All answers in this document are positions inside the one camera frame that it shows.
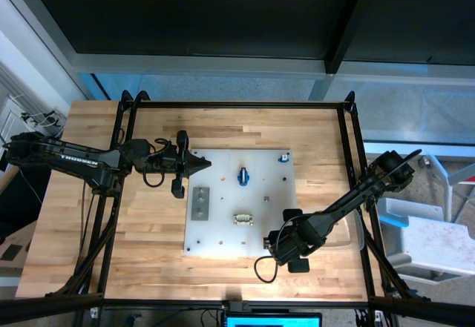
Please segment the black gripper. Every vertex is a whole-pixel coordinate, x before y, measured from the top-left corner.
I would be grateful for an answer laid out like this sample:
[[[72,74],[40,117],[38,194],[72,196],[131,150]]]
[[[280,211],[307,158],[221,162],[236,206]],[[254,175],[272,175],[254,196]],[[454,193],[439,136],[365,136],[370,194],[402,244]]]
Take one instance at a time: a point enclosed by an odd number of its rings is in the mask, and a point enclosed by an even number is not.
[[[175,198],[183,198],[185,196],[185,188],[183,179],[188,176],[188,152],[189,137],[186,131],[178,131],[176,145],[174,149],[174,174],[175,178],[171,182],[171,193]],[[189,175],[192,176],[197,172],[210,168],[211,162],[199,151],[189,153],[189,161],[193,164],[189,168]]]
[[[285,222],[290,225],[296,223],[297,217],[303,215],[301,209],[292,208],[286,209],[283,212]],[[273,245],[275,243],[274,237],[264,237],[264,245]],[[273,248],[269,248],[267,251],[268,255],[271,257],[277,257],[276,251]],[[289,273],[308,273],[309,272],[309,260],[307,258],[302,258],[299,254],[295,259],[289,260],[287,262],[287,268]]]

